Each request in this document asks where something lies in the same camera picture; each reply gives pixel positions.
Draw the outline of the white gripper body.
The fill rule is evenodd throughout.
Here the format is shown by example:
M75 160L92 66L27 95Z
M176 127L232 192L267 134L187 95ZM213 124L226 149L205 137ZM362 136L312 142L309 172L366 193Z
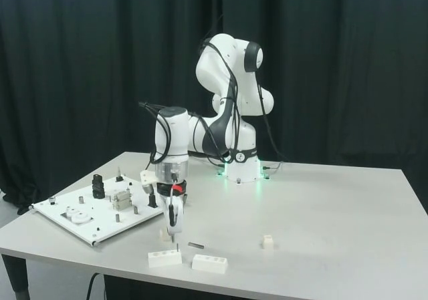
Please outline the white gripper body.
M170 236L181 233L184 223L184 203L181 196L160 195L160 205L167 223Z

